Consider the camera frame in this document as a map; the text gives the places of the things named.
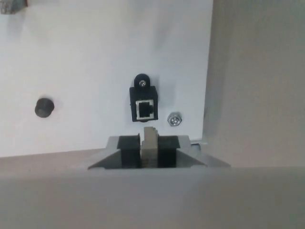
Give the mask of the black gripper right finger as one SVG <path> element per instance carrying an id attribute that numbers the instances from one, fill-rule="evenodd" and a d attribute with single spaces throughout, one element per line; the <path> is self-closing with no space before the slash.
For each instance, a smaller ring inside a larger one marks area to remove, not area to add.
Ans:
<path id="1" fill-rule="evenodd" d="M 187 135 L 158 136 L 158 168 L 230 167 L 216 157 L 194 147 Z"/>

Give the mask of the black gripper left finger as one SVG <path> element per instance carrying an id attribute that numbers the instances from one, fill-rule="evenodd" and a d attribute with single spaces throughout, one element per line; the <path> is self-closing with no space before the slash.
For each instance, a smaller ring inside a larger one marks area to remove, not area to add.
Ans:
<path id="1" fill-rule="evenodd" d="M 106 148 L 89 158 L 88 169 L 138 169 L 142 167 L 139 135 L 111 136 Z"/>

